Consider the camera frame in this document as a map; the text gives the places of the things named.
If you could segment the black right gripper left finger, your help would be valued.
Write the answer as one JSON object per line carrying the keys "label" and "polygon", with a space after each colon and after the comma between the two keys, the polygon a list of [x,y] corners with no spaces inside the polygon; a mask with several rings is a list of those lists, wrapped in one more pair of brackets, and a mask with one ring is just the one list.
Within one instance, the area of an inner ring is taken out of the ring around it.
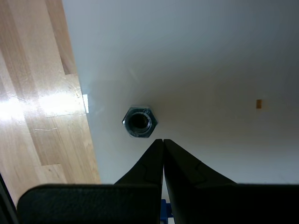
{"label": "black right gripper left finger", "polygon": [[164,143],[154,140],[136,164],[114,186],[128,188],[124,224],[160,223],[163,185]]}

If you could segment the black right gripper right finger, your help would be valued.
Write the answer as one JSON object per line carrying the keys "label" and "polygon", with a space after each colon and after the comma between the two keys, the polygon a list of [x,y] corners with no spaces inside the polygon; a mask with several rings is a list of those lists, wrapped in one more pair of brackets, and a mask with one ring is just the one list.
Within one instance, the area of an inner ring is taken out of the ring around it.
{"label": "black right gripper right finger", "polygon": [[216,189],[234,181],[218,173],[172,140],[164,141],[164,174],[177,224],[220,224],[229,206]]}

